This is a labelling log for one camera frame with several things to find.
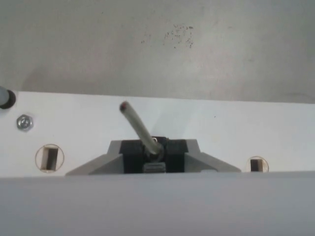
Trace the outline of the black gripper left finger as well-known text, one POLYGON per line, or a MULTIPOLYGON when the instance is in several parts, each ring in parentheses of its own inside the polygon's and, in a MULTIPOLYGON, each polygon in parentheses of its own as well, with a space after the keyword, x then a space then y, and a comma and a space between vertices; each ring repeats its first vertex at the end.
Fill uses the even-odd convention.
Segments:
POLYGON ((111 141, 108 151, 67 172, 67 175, 142 174, 143 145, 139 140, 111 141))

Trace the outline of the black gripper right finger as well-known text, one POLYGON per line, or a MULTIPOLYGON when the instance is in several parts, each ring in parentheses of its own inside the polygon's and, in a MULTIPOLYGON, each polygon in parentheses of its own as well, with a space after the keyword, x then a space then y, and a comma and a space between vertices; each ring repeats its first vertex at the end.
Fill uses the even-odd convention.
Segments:
POLYGON ((239 173, 241 170, 217 159, 199 148, 196 139, 168 140, 165 147, 167 173, 200 173, 206 171, 239 173))

